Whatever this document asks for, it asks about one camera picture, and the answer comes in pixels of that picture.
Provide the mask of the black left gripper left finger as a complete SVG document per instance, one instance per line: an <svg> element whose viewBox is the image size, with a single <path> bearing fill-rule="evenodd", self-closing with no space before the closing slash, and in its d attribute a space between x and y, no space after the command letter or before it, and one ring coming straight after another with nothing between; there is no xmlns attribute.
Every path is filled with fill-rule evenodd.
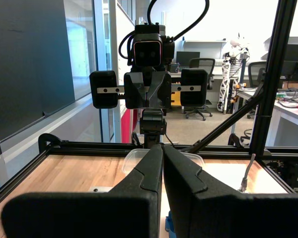
<svg viewBox="0 0 298 238"><path fill-rule="evenodd" d="M156 238L163 150L153 146L109 192L19 195L4 205L8 238Z"/></svg>

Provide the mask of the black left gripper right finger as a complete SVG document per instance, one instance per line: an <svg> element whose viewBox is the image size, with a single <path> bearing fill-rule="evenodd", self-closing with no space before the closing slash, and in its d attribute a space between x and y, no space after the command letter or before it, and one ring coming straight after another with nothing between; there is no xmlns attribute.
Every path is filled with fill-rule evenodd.
<svg viewBox="0 0 298 238"><path fill-rule="evenodd" d="M298 238L298 193L241 193L169 145L163 174L179 238Z"/></svg>

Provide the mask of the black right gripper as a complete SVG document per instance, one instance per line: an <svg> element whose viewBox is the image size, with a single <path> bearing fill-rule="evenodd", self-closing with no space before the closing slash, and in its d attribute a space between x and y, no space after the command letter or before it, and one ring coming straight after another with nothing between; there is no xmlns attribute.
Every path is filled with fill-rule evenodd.
<svg viewBox="0 0 298 238"><path fill-rule="evenodd" d="M178 83L172 83L168 71L129 72L124 84L117 85L114 71L95 71L90 77L93 105L97 109L111 109L124 100L127 109L168 109L171 94L180 93L184 107L200 107L206 102L209 80L203 69L184 69Z"/></svg>

